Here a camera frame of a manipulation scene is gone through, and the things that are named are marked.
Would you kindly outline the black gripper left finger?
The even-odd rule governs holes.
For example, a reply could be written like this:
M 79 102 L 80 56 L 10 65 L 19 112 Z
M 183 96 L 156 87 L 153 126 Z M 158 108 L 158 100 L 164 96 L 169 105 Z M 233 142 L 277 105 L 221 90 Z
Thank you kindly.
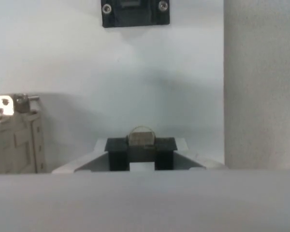
M 114 172 L 129 170 L 126 151 L 106 151 L 108 139 L 98 139 L 94 150 L 56 169 L 53 173 L 75 173 L 80 171 Z

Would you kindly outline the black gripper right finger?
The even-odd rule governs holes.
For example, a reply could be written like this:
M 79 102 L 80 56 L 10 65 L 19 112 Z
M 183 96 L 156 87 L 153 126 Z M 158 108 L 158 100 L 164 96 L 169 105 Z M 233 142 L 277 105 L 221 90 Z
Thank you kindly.
M 155 169 L 159 171 L 212 169 L 222 170 L 223 164 L 213 159 L 200 157 L 189 150 L 184 138 L 155 138 Z

